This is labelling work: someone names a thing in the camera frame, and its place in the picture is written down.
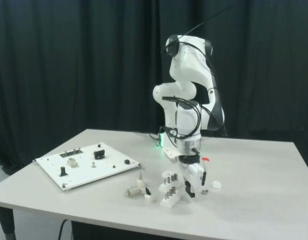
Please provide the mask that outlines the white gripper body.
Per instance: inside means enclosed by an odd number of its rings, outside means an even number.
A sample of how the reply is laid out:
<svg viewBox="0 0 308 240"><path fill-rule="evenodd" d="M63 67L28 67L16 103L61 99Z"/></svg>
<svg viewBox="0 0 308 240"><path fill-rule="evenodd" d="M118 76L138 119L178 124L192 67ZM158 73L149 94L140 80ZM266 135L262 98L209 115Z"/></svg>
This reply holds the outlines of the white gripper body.
<svg viewBox="0 0 308 240"><path fill-rule="evenodd" d="M204 169L199 163L181 164L181 171L185 181L189 182L191 190L202 190Z"/></svg>

